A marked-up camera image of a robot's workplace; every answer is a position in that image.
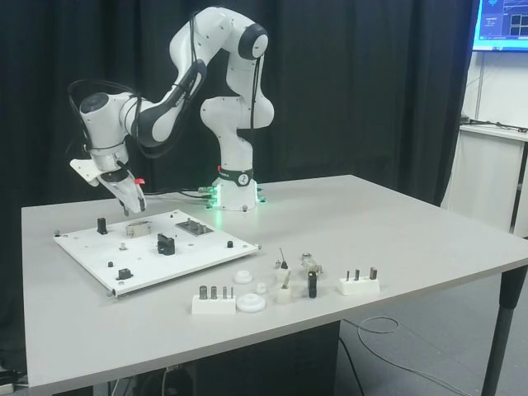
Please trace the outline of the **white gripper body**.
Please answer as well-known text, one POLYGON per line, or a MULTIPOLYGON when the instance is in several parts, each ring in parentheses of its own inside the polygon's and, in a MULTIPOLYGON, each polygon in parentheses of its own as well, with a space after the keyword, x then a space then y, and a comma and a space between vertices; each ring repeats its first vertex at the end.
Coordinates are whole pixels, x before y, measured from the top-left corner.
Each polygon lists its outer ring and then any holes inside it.
POLYGON ((101 184, 111 192, 119 201, 122 201, 129 211, 139 211, 138 195, 144 193, 141 188, 135 184, 134 178, 127 176, 119 181, 113 181, 111 178, 101 175, 101 184))

